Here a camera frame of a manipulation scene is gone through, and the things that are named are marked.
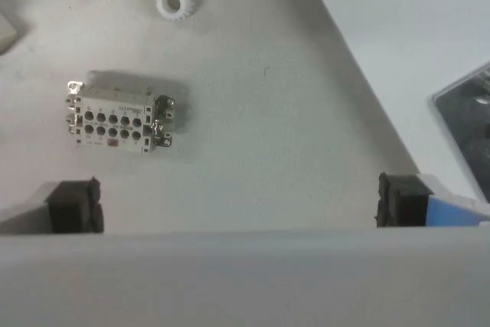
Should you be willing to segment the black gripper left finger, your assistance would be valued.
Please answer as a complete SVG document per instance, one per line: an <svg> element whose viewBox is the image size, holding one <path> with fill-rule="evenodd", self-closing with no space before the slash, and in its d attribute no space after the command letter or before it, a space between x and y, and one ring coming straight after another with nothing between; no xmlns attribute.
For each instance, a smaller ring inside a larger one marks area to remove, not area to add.
<svg viewBox="0 0 490 327"><path fill-rule="evenodd" d="M87 180L48 181L27 201L1 209L2 234L102 234L101 184Z"/></svg>

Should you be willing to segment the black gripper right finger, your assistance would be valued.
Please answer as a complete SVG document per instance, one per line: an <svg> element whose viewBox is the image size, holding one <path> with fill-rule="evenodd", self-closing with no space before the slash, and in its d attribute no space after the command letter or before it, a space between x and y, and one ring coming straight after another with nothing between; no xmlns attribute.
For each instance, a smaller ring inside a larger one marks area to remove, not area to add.
<svg viewBox="0 0 490 327"><path fill-rule="evenodd" d="M489 204L452 193L434 175L380 174L378 227L489 225Z"/></svg>

